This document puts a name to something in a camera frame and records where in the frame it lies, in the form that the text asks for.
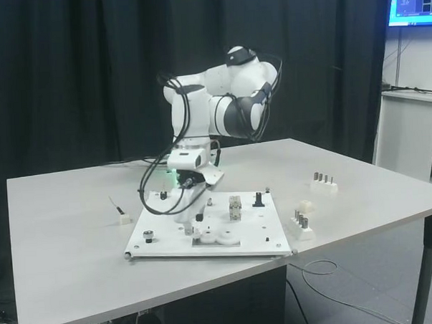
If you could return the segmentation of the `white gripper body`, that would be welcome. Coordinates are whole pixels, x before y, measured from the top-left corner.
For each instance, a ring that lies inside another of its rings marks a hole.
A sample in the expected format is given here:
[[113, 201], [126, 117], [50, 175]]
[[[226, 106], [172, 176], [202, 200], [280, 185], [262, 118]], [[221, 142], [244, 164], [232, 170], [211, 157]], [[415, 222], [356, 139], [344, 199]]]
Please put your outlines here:
[[211, 197], [210, 186], [207, 184], [197, 184], [190, 189], [183, 190], [175, 188], [171, 190], [173, 204], [180, 199], [176, 208], [172, 210], [175, 223], [187, 223], [196, 218], [197, 214], [203, 214], [208, 199]]

